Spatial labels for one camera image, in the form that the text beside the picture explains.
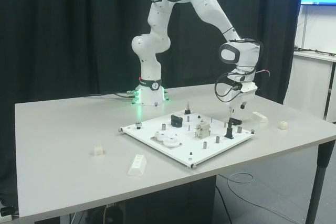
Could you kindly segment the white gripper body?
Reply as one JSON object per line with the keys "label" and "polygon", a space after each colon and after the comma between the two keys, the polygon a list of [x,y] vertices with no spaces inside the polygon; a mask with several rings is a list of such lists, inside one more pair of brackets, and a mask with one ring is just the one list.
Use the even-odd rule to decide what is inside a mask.
{"label": "white gripper body", "polygon": [[225,97],[225,103],[229,107],[229,118],[237,119],[235,112],[243,105],[254,98],[254,92],[242,93],[239,90],[230,91]]}

